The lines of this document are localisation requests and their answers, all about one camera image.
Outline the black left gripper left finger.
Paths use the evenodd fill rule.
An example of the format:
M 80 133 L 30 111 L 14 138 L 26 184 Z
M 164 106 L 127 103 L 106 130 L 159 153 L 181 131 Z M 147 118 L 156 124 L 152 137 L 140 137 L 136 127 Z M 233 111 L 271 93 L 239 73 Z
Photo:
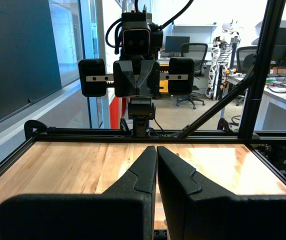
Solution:
M 0 204 L 2 240 L 151 240 L 157 152 L 148 146 L 101 194 L 20 194 Z

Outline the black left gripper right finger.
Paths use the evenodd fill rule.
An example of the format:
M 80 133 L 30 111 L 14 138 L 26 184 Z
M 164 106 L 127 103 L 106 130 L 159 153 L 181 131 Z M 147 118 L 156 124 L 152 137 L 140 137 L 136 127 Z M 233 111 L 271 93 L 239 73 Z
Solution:
M 173 240 L 286 240 L 286 195 L 237 195 L 166 147 L 158 186 Z

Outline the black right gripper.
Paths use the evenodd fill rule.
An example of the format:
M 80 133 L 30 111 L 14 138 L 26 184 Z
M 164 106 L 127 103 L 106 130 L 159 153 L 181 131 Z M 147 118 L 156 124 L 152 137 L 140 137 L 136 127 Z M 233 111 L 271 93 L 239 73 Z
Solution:
M 81 91 L 85 97 L 103 97 L 113 88 L 116 97 L 156 97 L 160 82 L 168 81 L 171 95 L 188 95 L 193 90 L 195 61 L 172 57 L 162 73 L 158 60 L 119 60 L 113 73 L 106 74 L 103 59 L 83 59 L 78 63 Z

